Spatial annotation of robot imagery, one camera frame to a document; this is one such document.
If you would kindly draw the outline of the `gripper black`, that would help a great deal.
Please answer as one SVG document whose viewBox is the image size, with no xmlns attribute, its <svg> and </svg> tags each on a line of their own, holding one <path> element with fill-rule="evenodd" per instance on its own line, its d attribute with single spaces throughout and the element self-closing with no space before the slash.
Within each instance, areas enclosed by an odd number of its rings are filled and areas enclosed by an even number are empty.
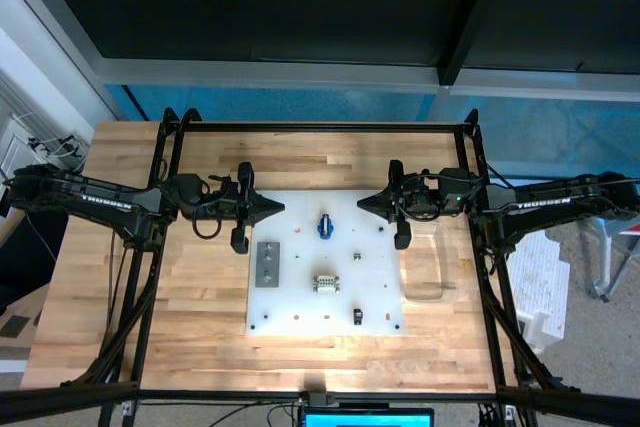
<svg viewBox="0 0 640 427">
<path fill-rule="evenodd" d="M 396 223 L 394 246 L 396 250 L 406 250 L 412 240 L 410 220 L 431 222 L 438 218 L 438 201 L 431 195 L 426 185 L 430 172 L 406 174 L 403 163 L 391 160 L 389 164 L 389 185 L 382 191 L 357 201 L 357 207 L 374 214 L 387 222 Z"/>
<path fill-rule="evenodd" d="M 224 177 L 216 194 L 217 202 L 213 207 L 215 219 L 236 223 L 230 238 L 230 245 L 235 253 L 248 252 L 246 229 L 249 226 L 285 210 L 284 204 L 262 196 L 252 190 L 253 186 L 253 168 L 249 162 L 242 162 L 238 166 L 237 180 L 232 181 L 230 176 Z"/>
</svg>

